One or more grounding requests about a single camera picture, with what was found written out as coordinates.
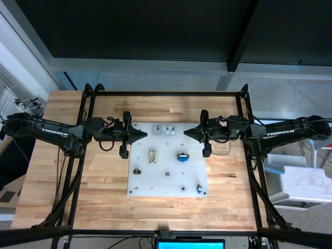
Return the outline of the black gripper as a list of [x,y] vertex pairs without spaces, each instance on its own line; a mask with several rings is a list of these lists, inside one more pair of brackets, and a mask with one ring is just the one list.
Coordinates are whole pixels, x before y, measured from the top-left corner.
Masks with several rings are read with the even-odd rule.
[[207,110],[201,111],[201,124],[194,128],[184,131],[184,135],[198,141],[200,144],[204,143],[202,150],[203,158],[208,158],[212,153],[212,145],[209,140],[213,140],[216,143],[224,144],[226,141],[220,141],[214,139],[209,133],[209,112]]
[[119,155],[122,159],[129,158],[127,145],[132,145],[140,139],[147,137],[147,133],[140,130],[139,127],[132,123],[132,116],[129,111],[123,113],[122,121],[115,119],[112,131],[112,142],[121,142],[119,147]]

